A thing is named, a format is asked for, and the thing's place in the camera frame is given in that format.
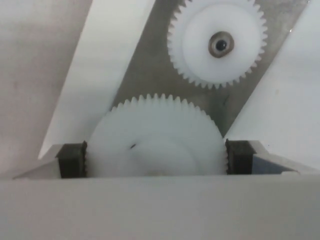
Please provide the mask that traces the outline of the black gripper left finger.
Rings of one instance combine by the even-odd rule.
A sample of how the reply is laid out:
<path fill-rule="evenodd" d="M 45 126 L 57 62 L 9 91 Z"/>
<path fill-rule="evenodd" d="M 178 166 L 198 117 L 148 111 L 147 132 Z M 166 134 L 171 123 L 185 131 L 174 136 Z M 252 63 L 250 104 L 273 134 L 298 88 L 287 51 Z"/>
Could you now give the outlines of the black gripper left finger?
<path fill-rule="evenodd" d="M 13 179 L 77 179 L 87 176 L 87 142 L 55 144 L 41 159 L 13 172 Z"/>

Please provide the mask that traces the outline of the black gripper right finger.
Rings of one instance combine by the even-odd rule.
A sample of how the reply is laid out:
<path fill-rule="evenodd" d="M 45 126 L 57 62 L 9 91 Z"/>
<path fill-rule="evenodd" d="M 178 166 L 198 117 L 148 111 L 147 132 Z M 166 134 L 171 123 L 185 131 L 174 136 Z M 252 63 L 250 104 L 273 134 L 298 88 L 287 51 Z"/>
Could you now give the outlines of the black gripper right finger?
<path fill-rule="evenodd" d="M 258 140 L 227 139 L 225 146 L 229 175 L 280 175 L 303 171 L 302 164 L 270 153 Z"/>

